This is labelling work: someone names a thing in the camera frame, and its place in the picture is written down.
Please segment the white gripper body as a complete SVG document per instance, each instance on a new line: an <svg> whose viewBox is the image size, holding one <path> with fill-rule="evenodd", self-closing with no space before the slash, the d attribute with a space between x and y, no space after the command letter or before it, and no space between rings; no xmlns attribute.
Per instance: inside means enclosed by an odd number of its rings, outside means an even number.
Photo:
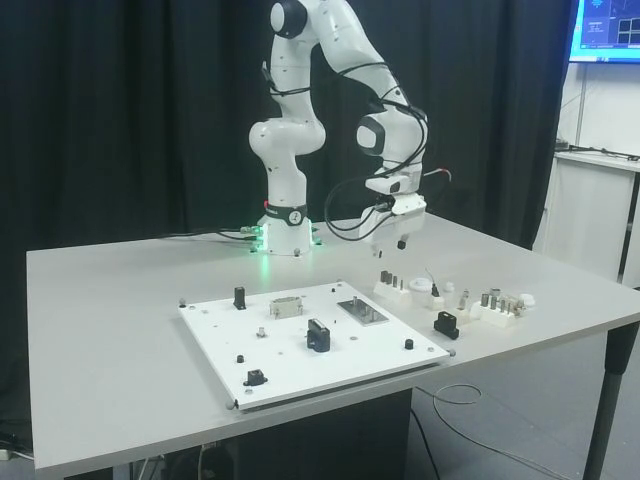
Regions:
<svg viewBox="0 0 640 480"><path fill-rule="evenodd" d="M422 229L426 218L426 201L419 194L382 196L361 215L359 239L372 246L392 241L396 247L403 234Z"/></svg>

